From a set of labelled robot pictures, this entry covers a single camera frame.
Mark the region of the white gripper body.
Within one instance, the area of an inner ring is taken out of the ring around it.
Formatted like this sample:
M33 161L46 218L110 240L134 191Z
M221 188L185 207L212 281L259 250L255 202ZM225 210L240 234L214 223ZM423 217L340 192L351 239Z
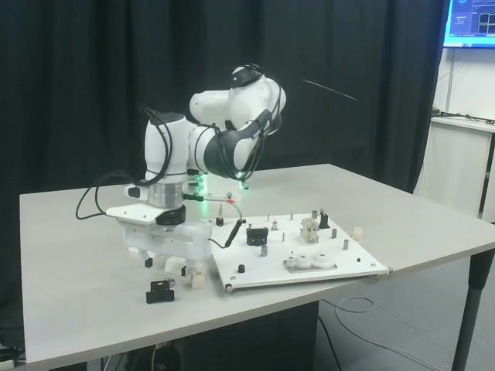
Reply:
M125 225L123 240L127 247L153 252L154 258L178 257L196 266L212 254L211 235L209 223L182 223L174 227Z

